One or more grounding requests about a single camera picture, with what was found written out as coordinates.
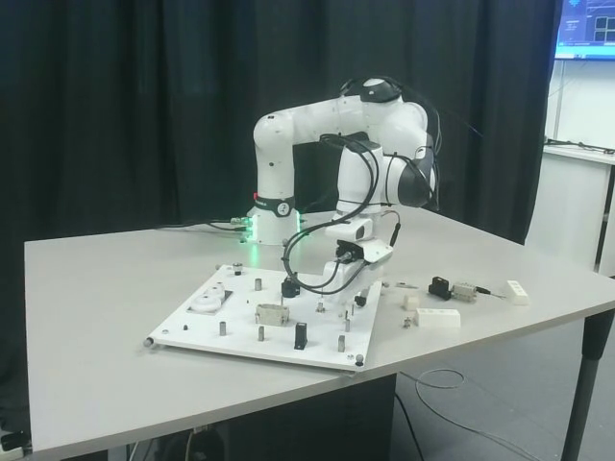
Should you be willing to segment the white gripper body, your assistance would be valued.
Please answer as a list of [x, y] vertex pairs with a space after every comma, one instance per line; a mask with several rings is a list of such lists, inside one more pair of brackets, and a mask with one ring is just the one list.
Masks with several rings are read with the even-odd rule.
[[328, 261], [322, 276], [329, 282], [322, 287], [324, 297], [333, 303], [347, 303], [381, 278], [382, 264], [368, 264], [362, 259], [339, 265]]

